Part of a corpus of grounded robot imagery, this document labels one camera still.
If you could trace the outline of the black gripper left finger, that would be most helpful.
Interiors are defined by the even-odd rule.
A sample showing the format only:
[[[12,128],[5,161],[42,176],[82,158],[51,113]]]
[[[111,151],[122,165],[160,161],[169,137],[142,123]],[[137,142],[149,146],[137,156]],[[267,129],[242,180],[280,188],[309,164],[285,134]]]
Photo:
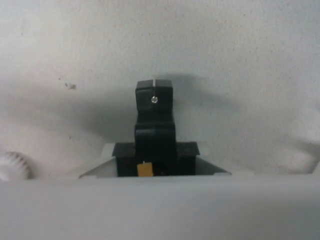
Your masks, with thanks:
[[[79,170],[78,177],[117,178],[136,177],[135,144],[132,142],[107,143],[100,158]]]

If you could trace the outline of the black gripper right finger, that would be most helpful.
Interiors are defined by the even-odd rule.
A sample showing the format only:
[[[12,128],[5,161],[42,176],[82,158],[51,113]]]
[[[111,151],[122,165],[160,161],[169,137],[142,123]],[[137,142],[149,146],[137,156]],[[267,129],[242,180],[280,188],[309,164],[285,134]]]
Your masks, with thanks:
[[[230,176],[231,173],[201,157],[199,144],[195,141],[176,144],[177,170],[175,176]]]

